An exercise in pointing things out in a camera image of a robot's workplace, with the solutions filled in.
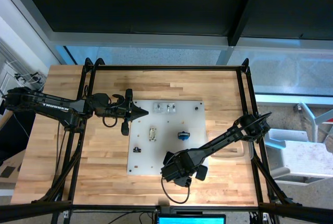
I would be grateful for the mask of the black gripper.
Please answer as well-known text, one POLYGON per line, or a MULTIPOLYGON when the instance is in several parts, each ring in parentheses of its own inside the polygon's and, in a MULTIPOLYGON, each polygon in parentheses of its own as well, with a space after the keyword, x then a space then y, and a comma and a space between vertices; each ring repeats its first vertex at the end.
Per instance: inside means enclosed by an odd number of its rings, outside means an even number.
POLYGON ((189 152, 167 152, 161 168, 162 178, 167 182, 180 178, 188 178, 196 174, 196 179, 203 181, 208 173, 207 166, 201 160, 194 161, 189 152))
MULTIPOLYGON (((117 99, 117 102, 112 104, 112 113, 115 119, 112 127, 117 125, 118 119, 123 119, 121 133, 124 136, 128 136, 130 132, 129 121, 132 112, 133 90, 126 89, 125 96, 114 94, 113 97, 117 99)), ((147 110, 142 109, 137 105, 137 101, 133 103, 133 111, 138 112, 138 114, 133 114, 133 120, 149 115, 147 110)))

